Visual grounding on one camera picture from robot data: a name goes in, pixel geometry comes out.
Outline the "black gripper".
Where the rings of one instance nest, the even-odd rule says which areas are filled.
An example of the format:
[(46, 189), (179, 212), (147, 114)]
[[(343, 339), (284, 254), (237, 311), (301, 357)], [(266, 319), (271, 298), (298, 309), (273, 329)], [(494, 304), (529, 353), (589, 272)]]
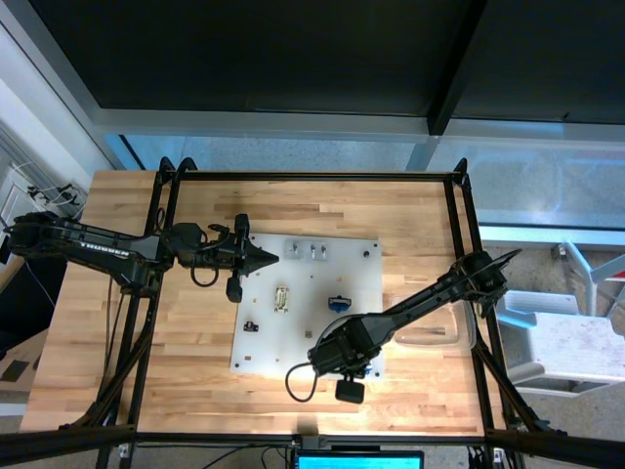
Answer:
[(362, 404), (365, 397), (365, 378), (367, 369), (341, 371), (341, 378), (336, 382), (335, 399), (349, 404)]
[(249, 238), (250, 223), (247, 214), (236, 215), (232, 229), (217, 225), (214, 228), (219, 230), (213, 254), (214, 266), (218, 270), (231, 271), (226, 294), (230, 301), (241, 301), (243, 296), (241, 278), (277, 264), (279, 258), (257, 246), (254, 238)]

